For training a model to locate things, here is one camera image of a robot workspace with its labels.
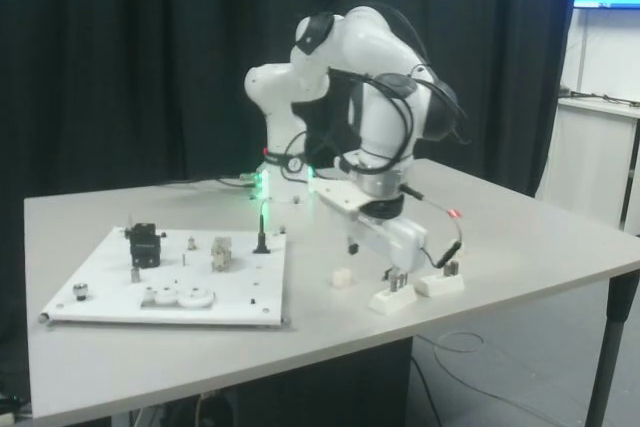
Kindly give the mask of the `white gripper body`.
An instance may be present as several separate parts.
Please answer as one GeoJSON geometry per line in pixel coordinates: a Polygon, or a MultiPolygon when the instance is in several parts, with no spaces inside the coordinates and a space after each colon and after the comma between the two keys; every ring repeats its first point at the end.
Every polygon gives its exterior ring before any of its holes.
{"type": "Polygon", "coordinates": [[[392,267],[412,272],[425,265],[422,249],[426,247],[427,230],[400,216],[379,222],[359,216],[348,222],[348,239],[384,257],[392,267]]]}

